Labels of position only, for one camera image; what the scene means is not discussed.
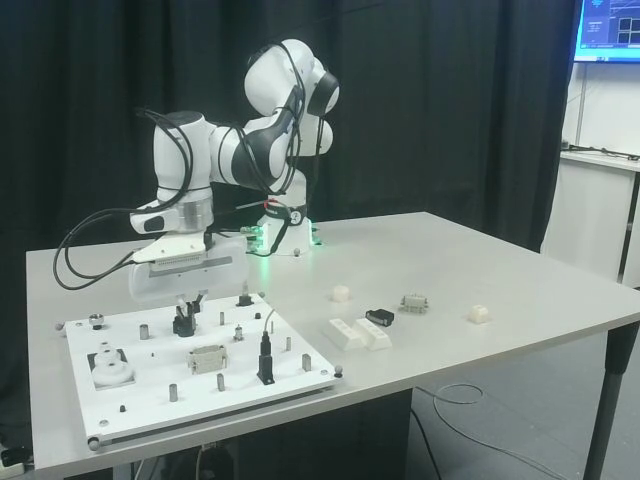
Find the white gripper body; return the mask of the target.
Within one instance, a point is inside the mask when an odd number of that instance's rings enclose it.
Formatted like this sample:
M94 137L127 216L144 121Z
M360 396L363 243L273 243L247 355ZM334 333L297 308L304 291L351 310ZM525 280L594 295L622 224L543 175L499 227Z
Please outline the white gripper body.
M242 286L249 266L244 238L222 238L210 248L193 238L158 241L133 255L129 292L138 302L221 295Z

